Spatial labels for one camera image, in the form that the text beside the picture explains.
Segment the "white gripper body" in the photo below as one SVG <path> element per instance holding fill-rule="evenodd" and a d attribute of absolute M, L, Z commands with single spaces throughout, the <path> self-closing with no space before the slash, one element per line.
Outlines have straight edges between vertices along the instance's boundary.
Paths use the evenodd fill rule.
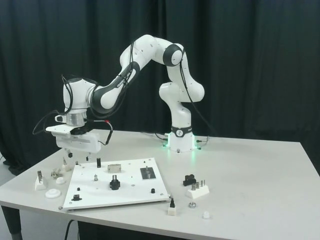
<path fill-rule="evenodd" d="M 70 151 L 98 153 L 101 150 L 99 135 L 96 133 L 87 132 L 79 135 L 58 134 L 55 138 L 58 147 Z"/>

